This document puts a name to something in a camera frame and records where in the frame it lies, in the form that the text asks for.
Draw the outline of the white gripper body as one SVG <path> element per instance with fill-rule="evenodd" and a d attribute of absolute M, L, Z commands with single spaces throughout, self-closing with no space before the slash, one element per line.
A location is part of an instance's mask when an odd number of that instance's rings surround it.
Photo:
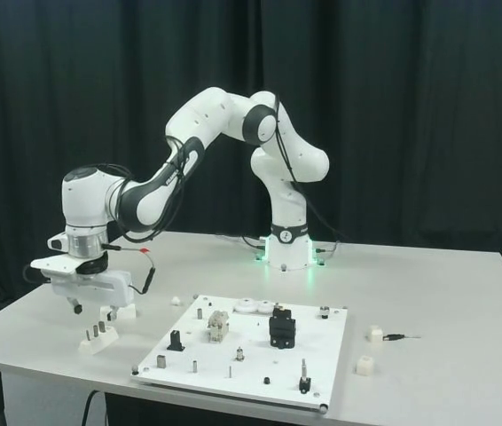
<path fill-rule="evenodd" d="M 106 270 L 105 272 L 81 275 L 53 275 L 53 292 L 66 298 L 72 305 L 83 303 L 123 308 L 133 303 L 132 276 L 129 272 Z"/>

